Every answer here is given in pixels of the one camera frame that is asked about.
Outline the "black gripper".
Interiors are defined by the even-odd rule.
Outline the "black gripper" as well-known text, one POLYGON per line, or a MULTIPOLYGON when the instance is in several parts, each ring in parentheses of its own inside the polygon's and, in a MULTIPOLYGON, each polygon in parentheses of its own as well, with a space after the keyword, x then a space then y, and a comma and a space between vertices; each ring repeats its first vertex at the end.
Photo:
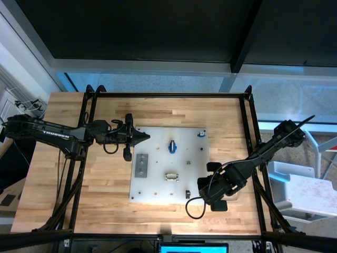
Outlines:
POLYGON ((137 145, 150 138, 150 135, 142 131, 140 128, 133 127, 133 116, 131 113, 125 115, 125 122, 119 122, 115 133, 116 149, 120 145, 125 145, 123 149, 123 158, 125 161, 132 161, 132 139, 134 136, 134 145, 137 145))
POLYGON ((200 196, 211 207, 211 211, 228 210, 227 201, 222 199, 232 189, 229 173, 226 171, 231 165, 231 162, 209 162, 206 170, 211 174, 200 178, 200 196))

